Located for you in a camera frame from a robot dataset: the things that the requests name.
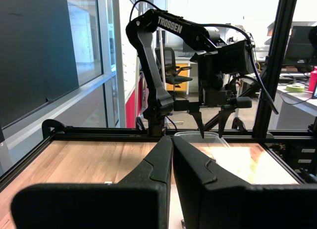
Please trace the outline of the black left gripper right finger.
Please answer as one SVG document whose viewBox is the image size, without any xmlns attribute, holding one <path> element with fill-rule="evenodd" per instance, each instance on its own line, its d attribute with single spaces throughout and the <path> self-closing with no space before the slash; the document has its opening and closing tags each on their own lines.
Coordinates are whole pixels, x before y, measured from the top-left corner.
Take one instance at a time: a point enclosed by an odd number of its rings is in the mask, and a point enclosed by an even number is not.
<svg viewBox="0 0 317 229">
<path fill-rule="evenodd" d="M 188 229 L 314 229 L 315 184 L 250 184 L 181 137 L 173 170 Z"/>
</svg>

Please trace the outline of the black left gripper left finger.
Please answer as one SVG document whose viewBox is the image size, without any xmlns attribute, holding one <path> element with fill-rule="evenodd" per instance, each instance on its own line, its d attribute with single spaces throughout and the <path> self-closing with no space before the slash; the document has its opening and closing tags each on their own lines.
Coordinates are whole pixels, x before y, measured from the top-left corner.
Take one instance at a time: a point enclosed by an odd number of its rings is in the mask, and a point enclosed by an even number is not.
<svg viewBox="0 0 317 229">
<path fill-rule="evenodd" d="M 162 137 L 121 181 L 40 183 L 20 190 L 11 214 L 18 229 L 168 228 L 172 140 Z"/>
</svg>

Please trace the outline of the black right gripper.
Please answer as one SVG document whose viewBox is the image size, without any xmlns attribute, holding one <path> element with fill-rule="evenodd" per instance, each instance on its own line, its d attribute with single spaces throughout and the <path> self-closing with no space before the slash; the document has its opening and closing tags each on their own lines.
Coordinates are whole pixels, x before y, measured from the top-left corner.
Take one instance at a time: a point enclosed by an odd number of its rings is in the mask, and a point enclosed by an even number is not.
<svg viewBox="0 0 317 229">
<path fill-rule="evenodd" d="M 237 97 L 236 88 L 223 84 L 224 67 L 217 54 L 194 54 L 192 62 L 198 65 L 199 100 L 176 100 L 175 111 L 189 111 L 193 116 L 202 139 L 205 138 L 200 107 L 220 107 L 218 113 L 218 135 L 223 136 L 226 122 L 236 108 L 251 108 L 250 97 Z"/>
</svg>

